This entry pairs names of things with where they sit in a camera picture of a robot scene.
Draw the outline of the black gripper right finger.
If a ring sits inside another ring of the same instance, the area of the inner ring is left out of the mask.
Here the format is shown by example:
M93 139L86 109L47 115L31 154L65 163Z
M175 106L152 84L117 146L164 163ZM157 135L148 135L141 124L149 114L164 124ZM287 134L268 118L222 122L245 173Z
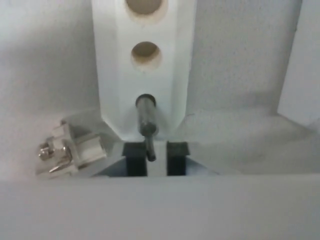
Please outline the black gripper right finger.
M210 170L200 163L196 151L192 146L197 144L191 142L170 142L166 143L166 175L167 176L217 176L217 171Z

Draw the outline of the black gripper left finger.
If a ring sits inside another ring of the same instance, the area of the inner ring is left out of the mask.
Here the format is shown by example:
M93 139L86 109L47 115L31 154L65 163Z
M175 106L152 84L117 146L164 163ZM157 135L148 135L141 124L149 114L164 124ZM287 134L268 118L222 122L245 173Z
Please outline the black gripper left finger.
M144 142L116 142L107 156L93 165L92 177L146 177L147 151Z

